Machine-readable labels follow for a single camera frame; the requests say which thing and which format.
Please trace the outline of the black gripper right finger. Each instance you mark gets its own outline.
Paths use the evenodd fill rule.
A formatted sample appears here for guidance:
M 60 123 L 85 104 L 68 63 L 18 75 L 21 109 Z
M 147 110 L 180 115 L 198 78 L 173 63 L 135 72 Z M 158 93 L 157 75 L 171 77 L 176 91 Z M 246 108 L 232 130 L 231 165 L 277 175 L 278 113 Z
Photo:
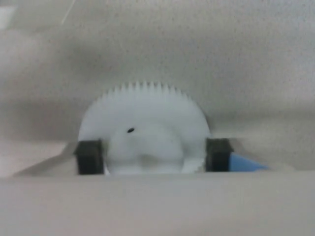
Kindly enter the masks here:
M 205 172 L 267 171 L 267 165 L 235 153 L 229 139 L 206 139 Z

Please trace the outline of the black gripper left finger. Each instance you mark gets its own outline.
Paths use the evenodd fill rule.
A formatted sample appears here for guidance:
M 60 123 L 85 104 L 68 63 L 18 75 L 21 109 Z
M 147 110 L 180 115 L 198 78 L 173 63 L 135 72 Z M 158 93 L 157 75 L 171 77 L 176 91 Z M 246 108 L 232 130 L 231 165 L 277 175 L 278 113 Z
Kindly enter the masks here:
M 58 154 L 24 167 L 14 176 L 77 176 L 104 174 L 101 140 L 70 142 Z

